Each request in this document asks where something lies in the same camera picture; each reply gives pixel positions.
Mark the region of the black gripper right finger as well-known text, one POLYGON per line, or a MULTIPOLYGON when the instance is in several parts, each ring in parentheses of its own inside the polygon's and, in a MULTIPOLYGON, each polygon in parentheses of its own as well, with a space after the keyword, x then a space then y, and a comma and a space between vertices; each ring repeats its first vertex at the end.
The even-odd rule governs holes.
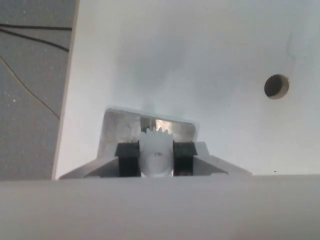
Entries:
POLYGON ((205 142, 173 142, 174 176, 251 176, 248 170, 209 153, 205 142))

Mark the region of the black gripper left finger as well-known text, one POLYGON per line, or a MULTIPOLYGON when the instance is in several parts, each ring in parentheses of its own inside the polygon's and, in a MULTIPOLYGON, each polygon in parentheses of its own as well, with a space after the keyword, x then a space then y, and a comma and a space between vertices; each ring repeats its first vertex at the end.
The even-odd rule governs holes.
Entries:
POLYGON ((102 156, 60 177, 60 179, 140 177, 140 143, 120 142, 106 145, 102 156))

